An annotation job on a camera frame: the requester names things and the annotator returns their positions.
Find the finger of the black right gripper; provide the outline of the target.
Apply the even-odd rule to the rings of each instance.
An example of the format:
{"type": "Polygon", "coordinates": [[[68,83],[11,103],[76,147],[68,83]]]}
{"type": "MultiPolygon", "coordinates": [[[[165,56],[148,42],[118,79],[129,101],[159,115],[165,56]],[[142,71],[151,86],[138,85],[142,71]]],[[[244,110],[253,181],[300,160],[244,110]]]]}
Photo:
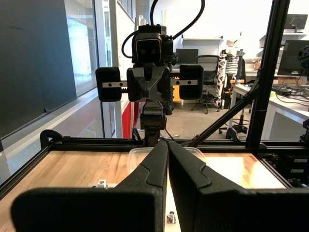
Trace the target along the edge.
{"type": "Polygon", "coordinates": [[[170,71],[166,66],[153,67],[148,82],[148,99],[151,101],[168,101],[170,99],[170,71]]]}
{"type": "Polygon", "coordinates": [[[129,68],[127,70],[127,90],[129,101],[150,101],[147,92],[147,84],[143,67],[129,68]]]}

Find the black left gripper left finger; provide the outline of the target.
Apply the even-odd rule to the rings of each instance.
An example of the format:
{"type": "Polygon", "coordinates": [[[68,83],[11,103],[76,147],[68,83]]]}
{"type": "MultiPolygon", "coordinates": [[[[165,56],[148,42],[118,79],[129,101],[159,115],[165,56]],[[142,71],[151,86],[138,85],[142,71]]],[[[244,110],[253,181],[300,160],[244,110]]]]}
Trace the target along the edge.
{"type": "Polygon", "coordinates": [[[18,232],[162,232],[168,145],[160,141],[114,188],[35,188],[13,201],[18,232]]]}

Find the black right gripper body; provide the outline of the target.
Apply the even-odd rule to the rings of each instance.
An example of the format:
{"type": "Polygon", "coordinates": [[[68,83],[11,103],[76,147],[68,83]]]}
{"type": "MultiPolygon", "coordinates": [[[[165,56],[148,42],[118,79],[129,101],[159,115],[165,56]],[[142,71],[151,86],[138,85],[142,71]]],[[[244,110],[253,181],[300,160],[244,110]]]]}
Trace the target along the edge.
{"type": "MultiPolygon", "coordinates": [[[[147,83],[153,67],[166,66],[173,55],[173,40],[134,40],[132,42],[133,68],[143,67],[147,83]]],[[[179,85],[180,98],[197,100],[202,96],[203,68],[201,65],[181,65],[179,72],[170,71],[170,87],[179,85]]],[[[122,94],[128,94],[127,78],[122,81],[118,67],[102,67],[96,70],[98,97],[103,102],[117,102],[122,94]]]]}

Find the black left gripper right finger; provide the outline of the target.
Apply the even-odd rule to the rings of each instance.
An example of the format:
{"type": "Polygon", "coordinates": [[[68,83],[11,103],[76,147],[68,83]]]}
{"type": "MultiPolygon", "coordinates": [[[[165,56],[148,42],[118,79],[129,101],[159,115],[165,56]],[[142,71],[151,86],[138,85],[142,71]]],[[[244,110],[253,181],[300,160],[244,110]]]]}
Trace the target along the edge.
{"type": "Polygon", "coordinates": [[[306,232],[306,188],[246,189],[169,142],[169,180],[183,232],[306,232]]]}

